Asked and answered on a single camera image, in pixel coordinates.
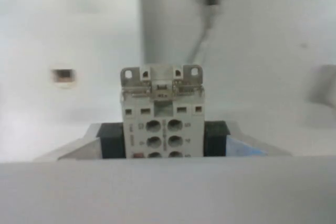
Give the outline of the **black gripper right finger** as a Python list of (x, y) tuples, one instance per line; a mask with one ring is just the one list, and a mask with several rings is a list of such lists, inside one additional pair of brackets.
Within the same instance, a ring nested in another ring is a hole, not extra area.
[(204, 156), (292, 156), (292, 154), (243, 133), (235, 121), (218, 120), (205, 122)]

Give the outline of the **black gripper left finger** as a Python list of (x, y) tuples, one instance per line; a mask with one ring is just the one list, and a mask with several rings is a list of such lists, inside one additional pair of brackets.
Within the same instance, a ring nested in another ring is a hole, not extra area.
[(83, 137), (52, 150), (38, 160), (126, 158), (122, 123), (91, 124)]

